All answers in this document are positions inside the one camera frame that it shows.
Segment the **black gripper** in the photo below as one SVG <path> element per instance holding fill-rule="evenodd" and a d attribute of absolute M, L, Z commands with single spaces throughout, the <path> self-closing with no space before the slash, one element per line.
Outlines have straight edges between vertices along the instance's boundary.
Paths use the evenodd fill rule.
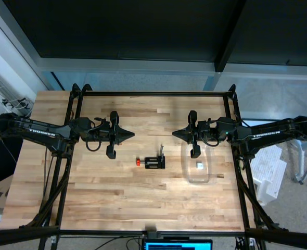
<path fill-rule="evenodd" d="M 102 142 L 109 142 L 109 145 L 106 148 L 106 155 L 109 159 L 116 158 L 116 151 L 114 150 L 114 145 L 121 144 L 125 140 L 128 140 L 135 136 L 135 133 L 117 127 L 119 124 L 119 115 L 116 111 L 110 113 L 110 122 L 105 122 L 100 130 L 100 139 Z"/>
<path fill-rule="evenodd" d="M 188 115 L 188 126 L 180 130 L 172 132 L 174 137 L 185 141 L 187 144 L 192 145 L 190 156 L 192 159 L 198 158 L 201 155 L 201 148 L 198 141 L 203 142 L 206 146 L 211 146 L 206 140 L 205 134 L 209 134 L 210 125 L 209 119 L 207 121 L 197 122 L 197 112 L 191 110 Z"/>

